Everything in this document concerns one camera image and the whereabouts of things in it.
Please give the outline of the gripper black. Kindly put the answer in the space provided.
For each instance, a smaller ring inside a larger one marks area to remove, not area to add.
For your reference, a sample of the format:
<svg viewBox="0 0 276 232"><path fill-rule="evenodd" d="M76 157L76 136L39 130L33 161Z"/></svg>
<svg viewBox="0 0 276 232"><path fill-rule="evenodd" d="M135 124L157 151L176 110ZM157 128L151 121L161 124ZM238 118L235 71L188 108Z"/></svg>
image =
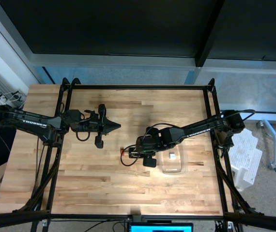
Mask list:
<svg viewBox="0 0 276 232"><path fill-rule="evenodd" d="M90 114L90 116L88 118L84 117L78 123L76 138L81 142L85 142L89 139L91 132L96 132L97 136L95 137L94 144L97 148L103 148L104 142L102 140L102 135L107 135L110 132L119 129L121 125L116 122L110 121L106 117L106 107L104 104L100 104L98 106L98 113L95 113L95 111L91 110L85 110L84 112ZM79 132L87 132L87 138L80 139L78 135Z"/></svg>
<svg viewBox="0 0 276 232"><path fill-rule="evenodd" d="M157 160L154 156L161 148L162 141L159 129L147 129L142 138L143 166L156 167Z"/></svg>

